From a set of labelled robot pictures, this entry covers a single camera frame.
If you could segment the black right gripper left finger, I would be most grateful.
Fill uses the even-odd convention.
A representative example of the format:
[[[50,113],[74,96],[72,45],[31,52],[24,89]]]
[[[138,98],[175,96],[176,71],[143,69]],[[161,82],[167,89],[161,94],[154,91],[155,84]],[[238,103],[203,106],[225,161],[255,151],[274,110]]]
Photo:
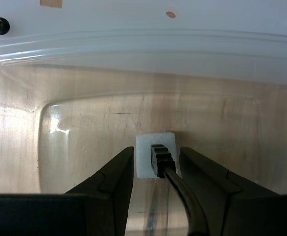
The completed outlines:
[[[84,195],[86,235],[123,236],[134,180],[134,147],[126,147],[68,194]]]

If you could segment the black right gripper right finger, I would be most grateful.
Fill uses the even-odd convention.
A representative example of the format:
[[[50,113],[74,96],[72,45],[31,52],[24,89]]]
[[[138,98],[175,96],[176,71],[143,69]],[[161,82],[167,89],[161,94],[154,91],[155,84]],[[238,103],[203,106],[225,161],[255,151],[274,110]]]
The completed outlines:
[[[216,163],[190,147],[180,148],[183,181],[204,211],[212,236],[275,236],[270,198],[277,194]]]

